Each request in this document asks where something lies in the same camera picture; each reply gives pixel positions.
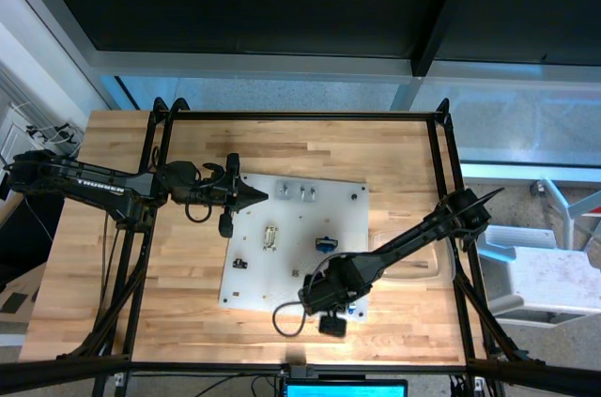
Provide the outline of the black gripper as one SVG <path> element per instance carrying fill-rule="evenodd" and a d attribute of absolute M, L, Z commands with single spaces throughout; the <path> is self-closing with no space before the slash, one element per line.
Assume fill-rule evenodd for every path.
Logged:
<path fill-rule="evenodd" d="M 337 314 L 360 297 L 360 283 L 341 277 L 306 277 L 298 293 L 308 315 L 320 313 L 318 331 L 332 337 L 345 337 L 347 321 Z"/>
<path fill-rule="evenodd" d="M 223 211 L 219 217 L 218 231 L 224 238 L 233 236 L 233 215 L 236 211 L 237 199 L 238 211 L 269 199 L 266 193 L 249 186 L 243 178 L 239 179 L 239 169 L 239 154 L 228 154 L 223 176 L 210 188 L 208 194 L 209 207 L 220 208 Z"/>

